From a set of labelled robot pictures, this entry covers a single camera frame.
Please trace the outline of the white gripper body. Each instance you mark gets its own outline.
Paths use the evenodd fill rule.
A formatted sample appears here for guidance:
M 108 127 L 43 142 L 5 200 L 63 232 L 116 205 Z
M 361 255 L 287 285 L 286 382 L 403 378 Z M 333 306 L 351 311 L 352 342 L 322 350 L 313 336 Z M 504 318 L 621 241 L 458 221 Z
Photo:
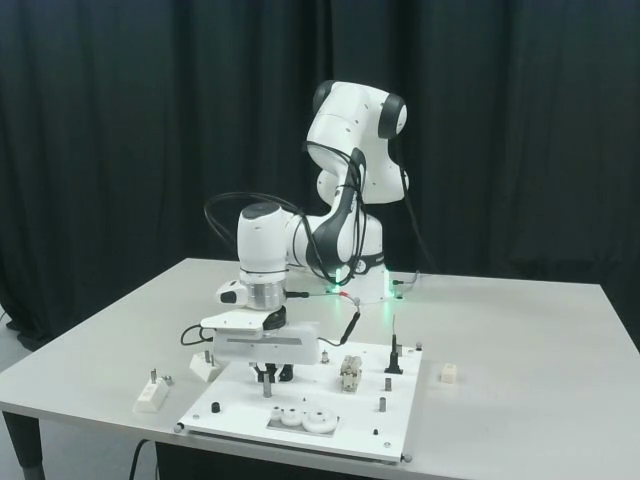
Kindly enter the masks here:
M 228 362 L 313 365 L 320 361 L 318 324 L 288 324 L 276 330 L 219 330 L 214 356 Z

